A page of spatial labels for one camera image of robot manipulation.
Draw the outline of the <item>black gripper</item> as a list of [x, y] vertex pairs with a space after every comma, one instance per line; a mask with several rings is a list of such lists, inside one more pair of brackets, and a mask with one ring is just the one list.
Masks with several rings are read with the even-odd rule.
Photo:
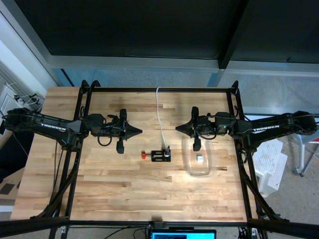
[[124, 138], [126, 136], [126, 127], [130, 132], [127, 133], [127, 139], [142, 134], [142, 130], [130, 125], [127, 122], [127, 110], [121, 109], [119, 116], [113, 116], [110, 129], [111, 137], [118, 138], [116, 151], [118, 154], [124, 153]]
[[194, 136], [193, 151], [200, 151], [201, 139], [215, 139], [215, 129], [212, 126], [212, 122], [209, 120], [210, 118], [210, 113], [208, 113], [206, 116], [200, 116], [198, 107], [192, 107], [191, 120], [175, 127], [178, 132], [183, 133], [191, 138], [191, 129], [189, 129], [189, 127], [191, 127], [192, 123]]

